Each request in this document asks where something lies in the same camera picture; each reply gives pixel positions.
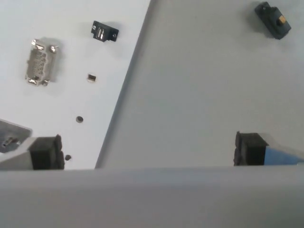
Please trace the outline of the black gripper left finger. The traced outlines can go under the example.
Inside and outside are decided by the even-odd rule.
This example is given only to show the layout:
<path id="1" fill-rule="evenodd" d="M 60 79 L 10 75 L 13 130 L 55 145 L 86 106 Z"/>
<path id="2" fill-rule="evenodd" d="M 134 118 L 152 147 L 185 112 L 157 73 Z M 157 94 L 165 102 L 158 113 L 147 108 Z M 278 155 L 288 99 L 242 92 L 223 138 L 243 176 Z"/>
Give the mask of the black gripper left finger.
<path id="1" fill-rule="evenodd" d="M 17 149 L 0 156 L 1 170 L 64 170 L 60 135 L 29 137 Z"/>

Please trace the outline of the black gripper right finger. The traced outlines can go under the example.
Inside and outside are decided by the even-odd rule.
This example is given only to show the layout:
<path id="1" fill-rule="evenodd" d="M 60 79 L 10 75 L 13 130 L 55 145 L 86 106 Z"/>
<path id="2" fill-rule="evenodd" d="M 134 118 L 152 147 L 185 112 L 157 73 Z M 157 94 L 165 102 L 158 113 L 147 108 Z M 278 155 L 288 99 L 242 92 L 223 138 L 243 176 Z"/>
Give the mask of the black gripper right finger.
<path id="1" fill-rule="evenodd" d="M 234 166 L 303 165 L 304 151 L 280 145 L 267 133 L 236 133 Z"/>

